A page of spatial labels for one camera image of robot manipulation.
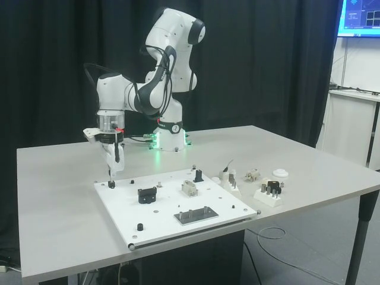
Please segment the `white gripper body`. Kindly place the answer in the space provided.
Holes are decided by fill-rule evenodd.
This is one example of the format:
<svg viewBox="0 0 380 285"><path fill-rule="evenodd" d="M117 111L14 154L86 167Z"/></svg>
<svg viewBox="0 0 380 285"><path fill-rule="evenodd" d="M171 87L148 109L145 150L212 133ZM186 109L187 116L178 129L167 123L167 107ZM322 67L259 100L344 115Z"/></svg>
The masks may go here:
<svg viewBox="0 0 380 285"><path fill-rule="evenodd" d="M116 173L124 170L124 148L120 144L117 148L114 144L102 144L101 150L108 168L114 169Z"/></svg>

